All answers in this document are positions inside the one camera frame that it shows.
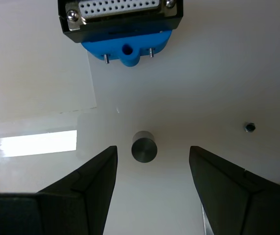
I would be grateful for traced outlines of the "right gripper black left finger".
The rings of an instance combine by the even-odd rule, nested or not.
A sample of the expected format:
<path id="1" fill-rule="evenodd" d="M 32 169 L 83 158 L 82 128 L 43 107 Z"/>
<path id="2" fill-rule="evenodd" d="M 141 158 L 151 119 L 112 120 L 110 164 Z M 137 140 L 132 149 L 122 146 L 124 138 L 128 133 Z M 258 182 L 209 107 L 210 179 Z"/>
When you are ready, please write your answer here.
<path id="1" fill-rule="evenodd" d="M 0 235 L 101 235 L 117 175 L 117 147 L 36 193 L 0 193 Z"/>

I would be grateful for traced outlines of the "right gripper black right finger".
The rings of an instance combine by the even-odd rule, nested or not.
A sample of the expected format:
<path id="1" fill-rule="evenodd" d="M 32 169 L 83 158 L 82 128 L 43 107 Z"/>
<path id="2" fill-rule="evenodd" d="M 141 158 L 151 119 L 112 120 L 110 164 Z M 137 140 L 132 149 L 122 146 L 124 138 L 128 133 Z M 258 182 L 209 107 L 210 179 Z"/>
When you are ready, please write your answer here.
<path id="1" fill-rule="evenodd" d="M 198 146 L 189 165 L 214 234 L 280 235 L 280 185 Z"/>

